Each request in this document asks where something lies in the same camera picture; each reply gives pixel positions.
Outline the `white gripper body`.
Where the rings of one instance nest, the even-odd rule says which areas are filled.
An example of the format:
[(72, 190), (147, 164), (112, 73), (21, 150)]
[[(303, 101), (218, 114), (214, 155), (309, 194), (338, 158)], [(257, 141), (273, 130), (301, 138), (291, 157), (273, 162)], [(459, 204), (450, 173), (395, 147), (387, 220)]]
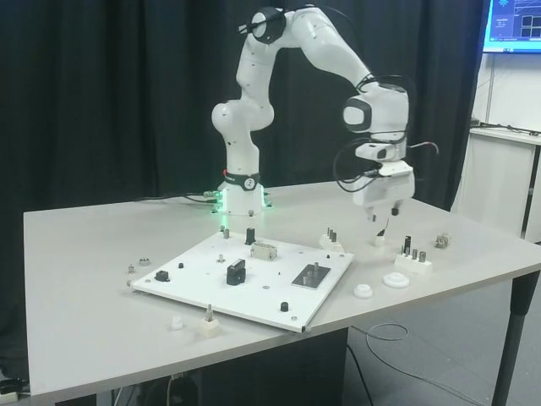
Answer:
[(353, 190), (352, 199), (358, 206), (390, 205), (413, 197), (415, 178), (413, 172), (391, 177), (361, 177), (353, 184)]

